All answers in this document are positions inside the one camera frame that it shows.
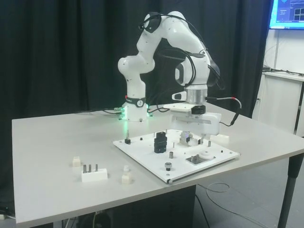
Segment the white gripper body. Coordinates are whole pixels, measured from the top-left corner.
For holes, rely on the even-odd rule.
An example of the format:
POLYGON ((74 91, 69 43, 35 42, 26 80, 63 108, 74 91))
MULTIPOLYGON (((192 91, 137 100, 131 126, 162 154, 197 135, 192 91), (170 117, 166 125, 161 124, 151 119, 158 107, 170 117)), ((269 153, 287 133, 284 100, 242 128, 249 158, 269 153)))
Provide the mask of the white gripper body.
POLYGON ((190 132, 199 136, 218 135, 221 114, 189 114, 173 112, 171 128, 190 132))

